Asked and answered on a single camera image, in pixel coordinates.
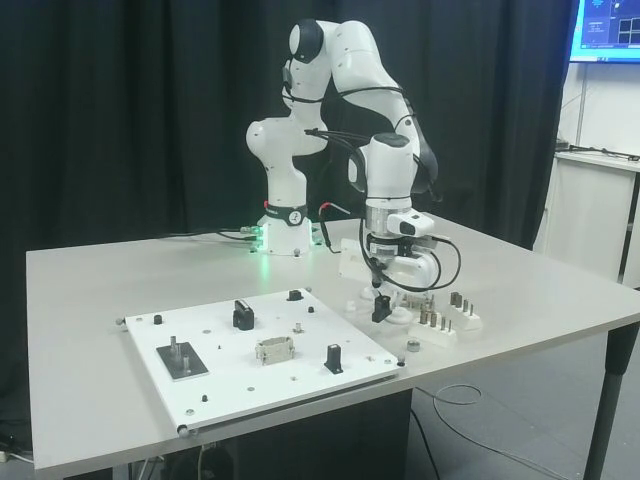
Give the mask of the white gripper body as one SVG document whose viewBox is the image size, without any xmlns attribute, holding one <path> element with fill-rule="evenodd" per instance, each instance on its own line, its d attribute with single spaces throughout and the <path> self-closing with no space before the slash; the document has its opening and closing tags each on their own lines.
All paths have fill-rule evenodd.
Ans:
<svg viewBox="0 0 640 480">
<path fill-rule="evenodd" d="M 365 265 L 359 242 L 343 238 L 340 244 L 339 275 L 345 279 L 371 284 L 372 273 Z M 416 258 L 395 256 L 383 259 L 383 273 L 397 283 L 418 288 L 427 288 L 436 282 L 437 262 L 430 255 Z"/>
</svg>

